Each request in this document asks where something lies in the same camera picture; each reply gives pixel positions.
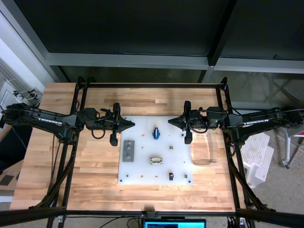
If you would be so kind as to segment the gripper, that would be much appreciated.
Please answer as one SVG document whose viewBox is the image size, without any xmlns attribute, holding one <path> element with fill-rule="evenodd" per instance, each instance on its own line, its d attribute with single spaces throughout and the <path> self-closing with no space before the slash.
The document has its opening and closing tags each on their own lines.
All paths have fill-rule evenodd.
<svg viewBox="0 0 304 228">
<path fill-rule="evenodd" d="M 184 103 L 184 131 L 186 136 L 184 137 L 185 144 L 192 143 L 192 131 L 195 133 L 203 133 L 200 130 L 203 129 L 202 115 L 200 110 L 192 110 L 191 102 L 185 101 Z M 168 120 L 168 123 L 182 130 L 182 115 L 174 117 Z"/>
<path fill-rule="evenodd" d="M 114 103 L 113 104 L 113 111 L 110 112 L 109 117 L 104 121 L 104 127 L 106 131 L 111 131 L 109 142 L 112 146 L 118 145 L 117 133 L 119 133 L 119 123 L 120 123 L 120 104 Z M 125 131 L 129 128 L 135 127 L 135 123 L 131 120 L 127 119 L 126 117 L 122 118 L 122 131 Z"/>
</svg>

